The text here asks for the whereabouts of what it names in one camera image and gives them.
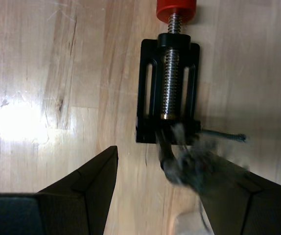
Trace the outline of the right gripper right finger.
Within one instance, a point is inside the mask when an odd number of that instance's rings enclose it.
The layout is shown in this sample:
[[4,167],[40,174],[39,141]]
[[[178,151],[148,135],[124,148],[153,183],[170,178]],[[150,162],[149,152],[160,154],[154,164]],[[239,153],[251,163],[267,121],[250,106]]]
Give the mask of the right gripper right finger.
[[201,200],[216,235],[281,235],[281,185],[222,157],[203,157]]

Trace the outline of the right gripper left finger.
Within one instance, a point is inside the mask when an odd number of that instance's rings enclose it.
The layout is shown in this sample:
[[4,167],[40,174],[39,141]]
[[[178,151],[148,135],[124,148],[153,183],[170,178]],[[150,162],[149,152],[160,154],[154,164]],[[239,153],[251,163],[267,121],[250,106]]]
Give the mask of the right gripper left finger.
[[110,146],[37,193],[0,193],[0,235],[102,235],[117,167]]

